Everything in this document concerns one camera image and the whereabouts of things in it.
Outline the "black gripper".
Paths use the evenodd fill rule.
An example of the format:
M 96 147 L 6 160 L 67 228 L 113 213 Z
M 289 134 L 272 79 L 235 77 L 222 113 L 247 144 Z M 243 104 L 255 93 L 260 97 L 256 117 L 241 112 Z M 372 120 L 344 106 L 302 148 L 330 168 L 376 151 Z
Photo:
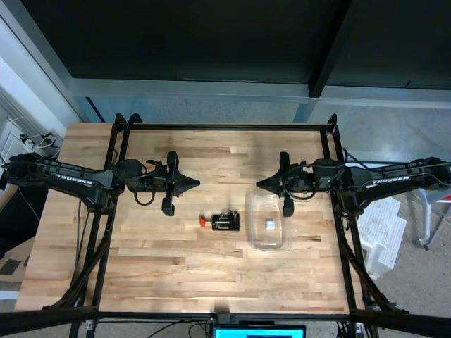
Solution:
M 142 173 L 137 179 L 135 186 L 135 201 L 141 206 L 153 203 L 156 193 L 164 193 L 161 210 L 164 215 L 174 215 L 175 206 L 172 202 L 174 194 L 180 196 L 190 189 L 200 185 L 200 181 L 183 175 L 178 170 L 179 158 L 175 151 L 170 151 L 166 157 L 167 164 L 161 161 L 147 160 L 146 163 L 153 165 L 152 171 Z M 140 192 L 151 192 L 152 197 L 148 202 L 141 202 L 138 198 Z
M 287 152 L 281 152 L 280 170 L 274 175 L 257 182 L 257 187 L 283 198 L 283 216 L 291 217 L 295 212 L 294 201 L 307 201 L 314 197 L 313 179 L 305 168 L 311 166 L 306 161 L 291 164 Z

